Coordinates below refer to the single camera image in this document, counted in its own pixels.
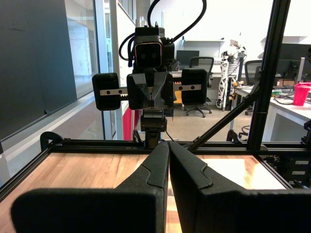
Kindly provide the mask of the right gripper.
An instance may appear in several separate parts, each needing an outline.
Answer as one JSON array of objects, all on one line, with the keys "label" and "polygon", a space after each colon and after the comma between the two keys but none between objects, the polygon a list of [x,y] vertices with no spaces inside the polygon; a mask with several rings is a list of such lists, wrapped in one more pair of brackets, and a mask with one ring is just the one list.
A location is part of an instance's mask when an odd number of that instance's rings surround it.
[{"label": "right gripper", "polygon": [[131,110],[165,109],[173,106],[173,94],[181,92],[184,105],[206,102],[208,74],[203,68],[187,68],[181,78],[171,72],[135,73],[120,87],[116,73],[97,74],[92,78],[96,107],[100,111],[117,110],[128,101]]}]

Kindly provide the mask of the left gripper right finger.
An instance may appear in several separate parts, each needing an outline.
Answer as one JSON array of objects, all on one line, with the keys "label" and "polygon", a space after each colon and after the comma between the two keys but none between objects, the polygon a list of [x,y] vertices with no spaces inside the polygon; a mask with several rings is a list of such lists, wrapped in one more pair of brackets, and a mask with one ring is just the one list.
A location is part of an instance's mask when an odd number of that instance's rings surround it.
[{"label": "left gripper right finger", "polygon": [[178,143],[170,148],[170,178],[183,232],[310,232],[309,190],[248,190]]}]

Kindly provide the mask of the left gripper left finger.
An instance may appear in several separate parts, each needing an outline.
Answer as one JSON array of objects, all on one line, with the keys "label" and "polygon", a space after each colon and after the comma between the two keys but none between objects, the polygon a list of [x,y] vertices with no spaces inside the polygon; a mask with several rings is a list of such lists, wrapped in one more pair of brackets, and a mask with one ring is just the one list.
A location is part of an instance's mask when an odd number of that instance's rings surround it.
[{"label": "left gripper left finger", "polygon": [[11,218],[18,233],[163,233],[169,146],[159,143],[114,189],[48,188],[20,195]]}]

